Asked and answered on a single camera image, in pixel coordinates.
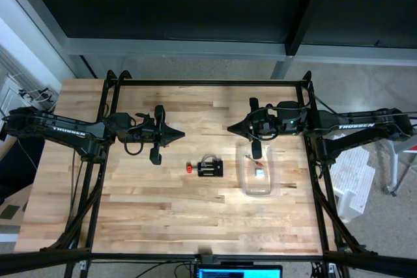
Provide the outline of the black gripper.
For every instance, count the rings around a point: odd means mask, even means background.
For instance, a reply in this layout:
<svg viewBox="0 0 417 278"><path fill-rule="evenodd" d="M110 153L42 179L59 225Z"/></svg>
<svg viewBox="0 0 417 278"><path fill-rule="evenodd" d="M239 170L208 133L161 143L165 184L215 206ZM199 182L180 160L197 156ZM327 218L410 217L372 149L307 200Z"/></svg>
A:
<svg viewBox="0 0 417 278"><path fill-rule="evenodd" d="M227 127L227 131L251 141L252 156L255 160L262 158L262 141L271 141L279 134L277 111L272 104L259 107L257 98L250 98L251 112L248 119Z"/></svg>
<svg viewBox="0 0 417 278"><path fill-rule="evenodd" d="M130 143L139 143L141 148L138 152L131 152L130 155L141 154L144 144L151 143L153 147L150 149L149 159L153 165L160 165L162 162L160 147L163 134L168 134L164 137L164 146L167 147L174 141L185 137L185 133L165 124L165 109L162 105L157 105L154 108L154 118L144 113L136 113L136 116L142 118L142 122L130 128Z"/></svg>

